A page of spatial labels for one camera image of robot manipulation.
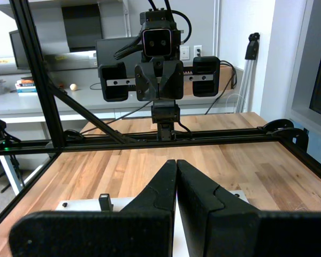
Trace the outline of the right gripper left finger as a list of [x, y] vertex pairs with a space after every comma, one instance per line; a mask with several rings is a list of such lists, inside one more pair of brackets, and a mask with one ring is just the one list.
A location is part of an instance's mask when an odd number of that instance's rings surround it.
[[13, 256], [172, 256], [176, 161], [121, 211], [40, 211], [9, 233]]

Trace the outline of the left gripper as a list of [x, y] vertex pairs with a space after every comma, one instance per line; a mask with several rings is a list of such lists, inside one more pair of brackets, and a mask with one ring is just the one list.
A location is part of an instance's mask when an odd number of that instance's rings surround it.
[[180, 100], [185, 82], [192, 84], [196, 97], [216, 96], [219, 90], [220, 59], [216, 56], [195, 57], [190, 67], [180, 60], [162, 58], [137, 63], [132, 78], [127, 77], [123, 62], [100, 65], [98, 70], [103, 97], [108, 102], [125, 101], [130, 91], [136, 92], [139, 101]]

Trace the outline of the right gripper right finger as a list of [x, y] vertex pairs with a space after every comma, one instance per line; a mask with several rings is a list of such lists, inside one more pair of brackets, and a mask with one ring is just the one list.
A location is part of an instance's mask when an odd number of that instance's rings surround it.
[[321, 212], [259, 210], [187, 161], [177, 166], [190, 256], [321, 256]]

